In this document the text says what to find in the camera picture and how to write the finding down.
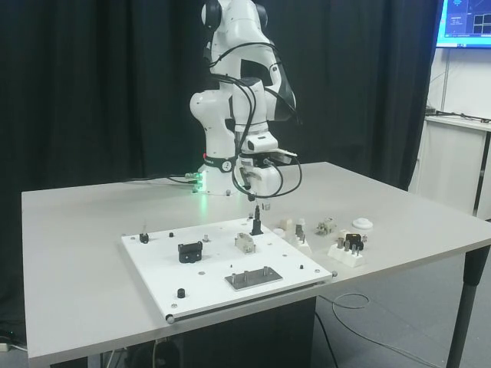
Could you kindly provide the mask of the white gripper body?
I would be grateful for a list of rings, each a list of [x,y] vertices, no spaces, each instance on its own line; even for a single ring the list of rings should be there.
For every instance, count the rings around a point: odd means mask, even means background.
[[[236,180],[244,189],[279,189],[282,175],[267,156],[239,156]]]

